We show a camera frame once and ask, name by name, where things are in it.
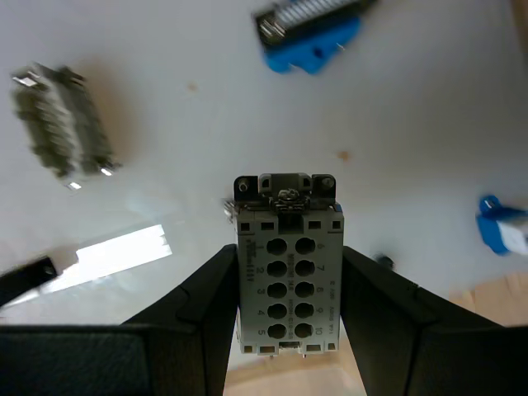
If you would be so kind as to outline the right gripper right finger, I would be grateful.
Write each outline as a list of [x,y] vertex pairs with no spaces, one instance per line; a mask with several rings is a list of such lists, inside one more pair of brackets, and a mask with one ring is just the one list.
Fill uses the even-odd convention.
[[525,395],[527,328],[504,327],[345,247],[341,318],[369,395]]

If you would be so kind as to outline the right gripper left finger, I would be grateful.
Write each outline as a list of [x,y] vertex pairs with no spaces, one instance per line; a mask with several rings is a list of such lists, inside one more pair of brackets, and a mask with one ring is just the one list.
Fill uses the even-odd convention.
[[221,395],[239,302],[222,247],[120,325],[1,328],[3,395]]

